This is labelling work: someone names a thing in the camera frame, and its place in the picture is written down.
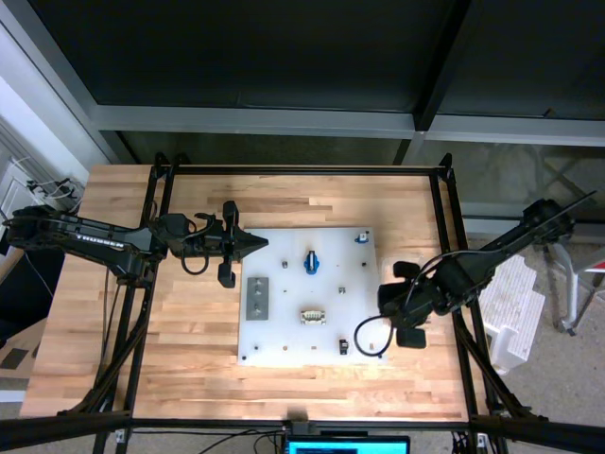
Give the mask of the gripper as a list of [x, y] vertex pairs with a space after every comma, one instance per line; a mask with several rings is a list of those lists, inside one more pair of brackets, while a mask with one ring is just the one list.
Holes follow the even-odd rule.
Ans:
[[[183, 242], [181, 253], [181, 267], [190, 275], [204, 274], [210, 264], [211, 257], [221, 257], [218, 265], [217, 280], [224, 288], [235, 287], [235, 274], [232, 263], [235, 260], [236, 236], [235, 229], [239, 222], [239, 211], [234, 201], [226, 201], [222, 208], [222, 220], [216, 215], [196, 213], [195, 218], [203, 219], [206, 225], [199, 231], [189, 233]], [[255, 253], [268, 245], [266, 238], [253, 235], [242, 229], [237, 231], [237, 259]], [[186, 265], [187, 258], [202, 257], [204, 264], [198, 271], [190, 270]]]
[[390, 321], [399, 347], [424, 349], [426, 335], [420, 325], [426, 322], [432, 308], [427, 301], [418, 299], [414, 302], [412, 297], [415, 279], [419, 276], [421, 267], [415, 263], [397, 261], [393, 264], [392, 271], [399, 281], [379, 286], [379, 313]]

